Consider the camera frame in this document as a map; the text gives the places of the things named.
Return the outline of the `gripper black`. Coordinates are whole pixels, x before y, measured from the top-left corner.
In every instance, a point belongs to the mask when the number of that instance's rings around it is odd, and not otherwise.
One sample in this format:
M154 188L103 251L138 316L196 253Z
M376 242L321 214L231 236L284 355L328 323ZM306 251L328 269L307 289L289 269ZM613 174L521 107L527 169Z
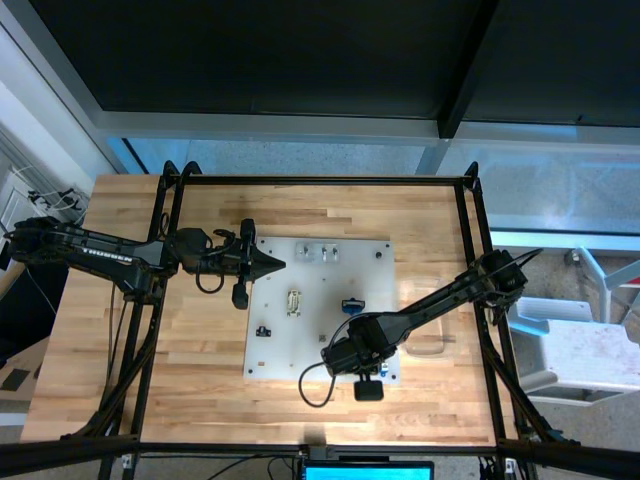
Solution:
M362 339L350 337L341 338L321 350L322 361L332 377L358 376L353 384L356 401L384 399L383 382L371 376L378 374L382 364L392 356L392 346L380 344L371 347Z
M224 287L227 277L235 277L232 303L239 310L247 310L249 295L246 284L250 280L253 248L254 262L260 264L254 267L254 281L285 269L285 262L255 246L256 228L253 219L241 221L239 235L226 229L215 229L213 235L222 238L223 243L207 249L202 259L202 273L218 276L219 284L214 289L203 287L202 292L208 295L216 294Z

